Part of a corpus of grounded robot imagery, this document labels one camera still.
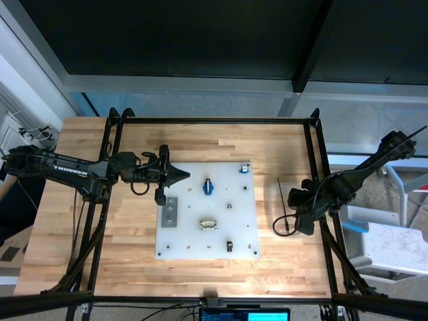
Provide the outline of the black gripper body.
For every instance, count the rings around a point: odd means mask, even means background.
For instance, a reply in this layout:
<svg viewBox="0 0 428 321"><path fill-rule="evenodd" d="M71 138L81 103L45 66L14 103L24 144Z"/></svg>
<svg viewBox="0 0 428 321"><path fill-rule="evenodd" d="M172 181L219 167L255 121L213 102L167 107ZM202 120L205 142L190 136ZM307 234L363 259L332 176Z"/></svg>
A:
<svg viewBox="0 0 428 321"><path fill-rule="evenodd" d="M298 193L296 214L299 218L298 231L304 235L314 234L314 222L317 220L314 207L320 191L320 183L310 179L302 181Z"/></svg>
<svg viewBox="0 0 428 321"><path fill-rule="evenodd" d="M165 205L167 198L164 188L167 185L167 177L169 174L169 147L166 144L161 145L158 156L153 152L143 152L142 155L148 159L143 168L144 182L147 186L155 183L158 185L154 192L154 200L157 205Z"/></svg>

